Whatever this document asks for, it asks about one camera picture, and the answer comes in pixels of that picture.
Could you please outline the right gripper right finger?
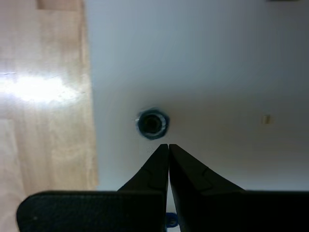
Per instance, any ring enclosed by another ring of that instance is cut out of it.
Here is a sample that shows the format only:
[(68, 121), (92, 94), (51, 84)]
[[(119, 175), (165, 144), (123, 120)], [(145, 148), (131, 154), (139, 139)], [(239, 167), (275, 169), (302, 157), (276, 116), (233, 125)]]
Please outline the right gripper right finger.
[(178, 145), (170, 145), (169, 153), (170, 184), (181, 231), (308, 231), (308, 192), (245, 190)]

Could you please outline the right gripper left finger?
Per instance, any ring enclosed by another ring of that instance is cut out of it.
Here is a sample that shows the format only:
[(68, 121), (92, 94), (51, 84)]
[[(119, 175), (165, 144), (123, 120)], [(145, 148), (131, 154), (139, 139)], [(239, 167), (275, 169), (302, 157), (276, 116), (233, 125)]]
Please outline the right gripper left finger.
[(16, 211), (22, 232), (163, 232), (169, 147), (160, 145), (117, 191), (43, 191)]

